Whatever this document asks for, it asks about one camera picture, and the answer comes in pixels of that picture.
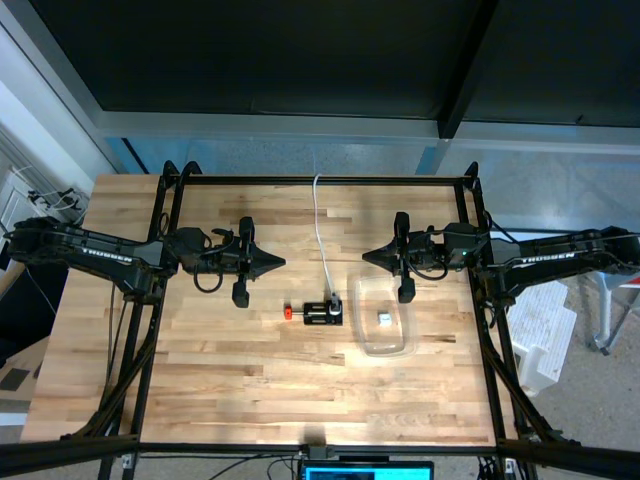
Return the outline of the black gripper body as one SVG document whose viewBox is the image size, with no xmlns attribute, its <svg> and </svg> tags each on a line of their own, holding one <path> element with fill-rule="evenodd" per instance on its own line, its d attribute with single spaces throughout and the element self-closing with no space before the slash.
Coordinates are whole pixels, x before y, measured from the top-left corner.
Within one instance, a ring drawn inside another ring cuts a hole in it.
<svg viewBox="0 0 640 480">
<path fill-rule="evenodd" d="M 400 303 L 410 303 L 416 294 L 415 281 L 410 276 L 427 261 L 430 236 L 426 232 L 411 232 L 409 215 L 397 212 L 394 220 L 394 242 L 396 247 L 397 268 L 400 276 L 398 299 Z"/>
<path fill-rule="evenodd" d="M 255 226 L 251 217 L 240 219 L 239 232 L 234 236 L 230 246 L 221 254 L 220 263 L 224 274 L 235 274 L 237 280 L 232 286 L 232 300 L 236 307 L 247 308 L 249 306 L 248 281 L 253 281 L 253 249 L 255 239 Z"/>
</svg>

